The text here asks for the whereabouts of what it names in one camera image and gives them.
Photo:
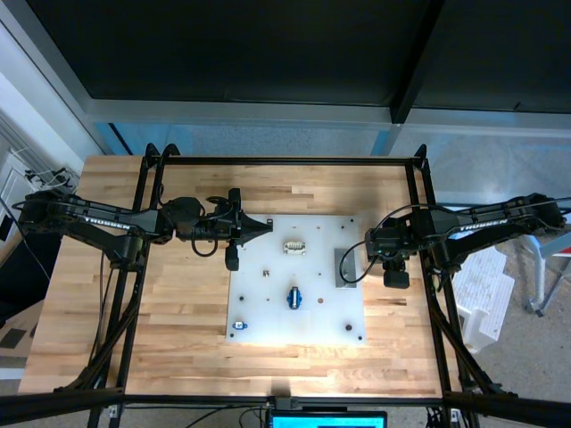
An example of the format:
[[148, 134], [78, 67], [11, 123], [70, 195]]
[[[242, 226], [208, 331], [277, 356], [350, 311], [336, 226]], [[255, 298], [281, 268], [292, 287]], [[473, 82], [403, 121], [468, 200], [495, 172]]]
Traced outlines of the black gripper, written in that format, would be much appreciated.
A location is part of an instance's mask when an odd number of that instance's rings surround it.
[[409, 287], [409, 274], [404, 261], [386, 261], [383, 263], [384, 286], [394, 289], [407, 289]]
[[[241, 194], [237, 188], [228, 191], [228, 203], [221, 209], [222, 217], [215, 224], [216, 238], [228, 243], [225, 249], [225, 266], [229, 271], [239, 269], [238, 241], [242, 229]], [[243, 244], [273, 231], [273, 219], [266, 215], [243, 214]]]

